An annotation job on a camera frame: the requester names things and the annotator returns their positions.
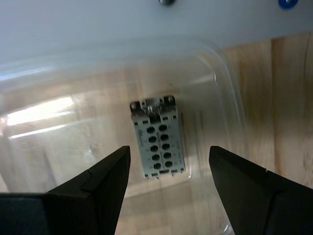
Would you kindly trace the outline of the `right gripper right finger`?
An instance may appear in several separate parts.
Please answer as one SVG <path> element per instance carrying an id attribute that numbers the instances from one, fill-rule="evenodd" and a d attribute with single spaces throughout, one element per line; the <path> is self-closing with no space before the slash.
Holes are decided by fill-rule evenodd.
<path id="1" fill-rule="evenodd" d="M 311 235 L 313 190 L 219 146 L 209 165 L 237 235 Z"/>

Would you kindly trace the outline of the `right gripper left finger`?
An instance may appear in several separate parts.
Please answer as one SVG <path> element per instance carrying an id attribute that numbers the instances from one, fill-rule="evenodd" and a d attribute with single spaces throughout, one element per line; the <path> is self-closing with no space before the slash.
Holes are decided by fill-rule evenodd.
<path id="1" fill-rule="evenodd" d="M 1 193 L 2 235 L 113 235 L 130 172 L 123 146 L 45 193 Z"/>

